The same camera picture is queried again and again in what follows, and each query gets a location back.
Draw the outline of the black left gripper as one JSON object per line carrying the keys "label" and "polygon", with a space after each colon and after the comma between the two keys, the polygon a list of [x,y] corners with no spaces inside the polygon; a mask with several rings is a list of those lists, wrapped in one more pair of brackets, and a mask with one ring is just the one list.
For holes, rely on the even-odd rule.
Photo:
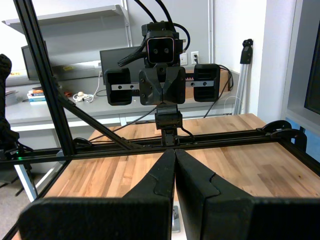
{"label": "black left gripper", "polygon": [[104,72],[110,105],[129,105],[139,97],[142,105],[183,104],[186,88],[192,88],[196,102],[215,102],[220,93],[221,68],[217,64],[197,64],[187,73],[182,66],[160,64],[140,69],[132,81],[129,68]]}

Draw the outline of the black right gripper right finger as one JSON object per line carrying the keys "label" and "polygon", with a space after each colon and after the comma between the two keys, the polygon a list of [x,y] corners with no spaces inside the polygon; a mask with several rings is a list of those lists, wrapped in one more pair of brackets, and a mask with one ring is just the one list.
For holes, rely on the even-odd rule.
{"label": "black right gripper right finger", "polygon": [[254,197],[182,149],[176,189],[189,240],[315,240],[317,198]]}

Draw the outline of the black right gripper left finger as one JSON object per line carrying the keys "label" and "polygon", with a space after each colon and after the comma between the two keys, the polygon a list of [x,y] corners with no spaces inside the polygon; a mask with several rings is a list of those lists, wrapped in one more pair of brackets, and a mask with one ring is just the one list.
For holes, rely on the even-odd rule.
{"label": "black right gripper left finger", "polygon": [[23,240],[169,240],[175,151],[166,150],[121,198],[47,197],[19,215]]}

